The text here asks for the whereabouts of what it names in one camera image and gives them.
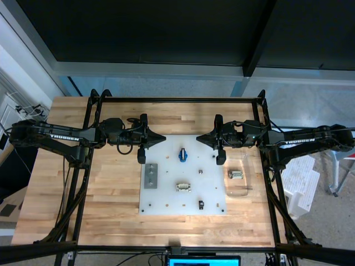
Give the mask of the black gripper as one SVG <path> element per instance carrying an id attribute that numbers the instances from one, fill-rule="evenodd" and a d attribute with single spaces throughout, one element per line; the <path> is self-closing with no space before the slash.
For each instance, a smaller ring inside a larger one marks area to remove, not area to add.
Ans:
<path id="1" fill-rule="evenodd" d="M 157 134 L 148 128 L 148 115 L 141 114 L 139 118 L 129 118 L 132 123 L 129 129 L 129 140 L 132 146 L 138 146 L 137 159 L 139 164 L 146 163 L 145 148 L 151 148 L 166 140 L 165 136 Z"/>
<path id="2" fill-rule="evenodd" d="M 220 114 L 215 116 L 215 127 L 216 127 L 216 141 L 217 141 L 217 151 L 218 155 L 216 158 L 217 165 L 223 165 L 226 161 L 226 151 L 224 147 L 231 147 L 233 149 L 241 147 L 240 134 L 236 131 L 235 126 L 237 122 L 223 122 L 223 117 Z M 215 129 L 211 132 L 200 135 L 196 140 L 208 147 L 215 148 Z"/>

